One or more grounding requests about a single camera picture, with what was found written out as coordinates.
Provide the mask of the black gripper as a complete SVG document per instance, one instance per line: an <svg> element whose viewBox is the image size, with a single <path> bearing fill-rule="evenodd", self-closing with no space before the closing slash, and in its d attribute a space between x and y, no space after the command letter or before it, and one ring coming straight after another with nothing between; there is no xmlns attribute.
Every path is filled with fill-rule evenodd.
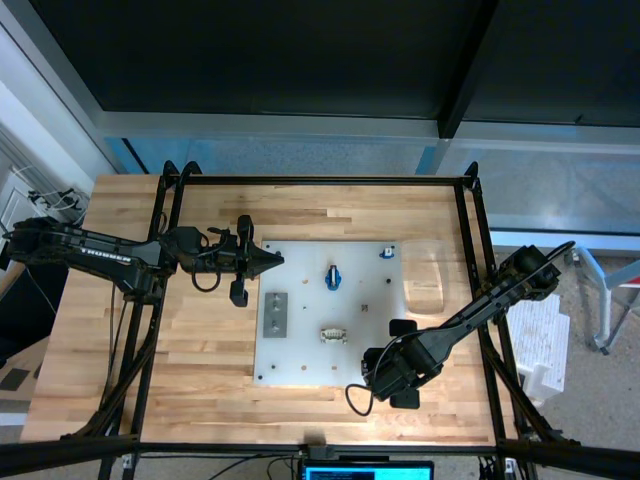
<svg viewBox="0 0 640 480"><path fill-rule="evenodd" d="M209 227L208 232L217 234L219 241L213 246L202 247L192 260L192 285L202 293L215 291L223 274L233 274L229 298L234 306L248 305L248 292L245 278L255 278L265 271L280 266L284 257L276 252L261 249L253 242L254 224L249 215L241 215L237 220L236 234L229 229ZM199 273L213 273L216 281L213 286L204 288L197 282Z"/></svg>
<svg viewBox="0 0 640 480"><path fill-rule="evenodd" d="M417 332L413 320L394 319L389 324L391 340L385 347L365 351L361 372L372 398L389 401L392 408L418 409L420 396L416 382L418 372L405 352L405 343Z"/></svg>

